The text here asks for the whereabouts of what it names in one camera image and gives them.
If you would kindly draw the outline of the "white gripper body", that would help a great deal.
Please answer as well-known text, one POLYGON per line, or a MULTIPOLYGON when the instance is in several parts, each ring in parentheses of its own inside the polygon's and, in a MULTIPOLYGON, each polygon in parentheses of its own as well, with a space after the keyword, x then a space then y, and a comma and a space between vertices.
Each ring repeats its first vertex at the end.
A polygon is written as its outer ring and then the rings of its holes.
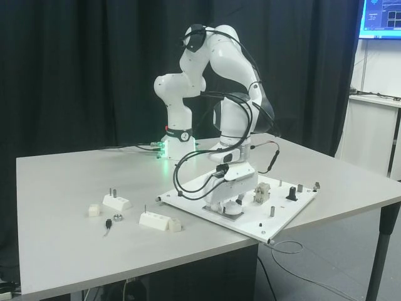
POLYGON ((220 202, 236 199, 239 195, 252 191, 257 183, 257 175, 232 181, 225 180, 223 177, 212 177, 205 187, 205 194, 211 189, 213 191, 204 197, 204 201, 206 206, 210 208, 216 207, 220 202))

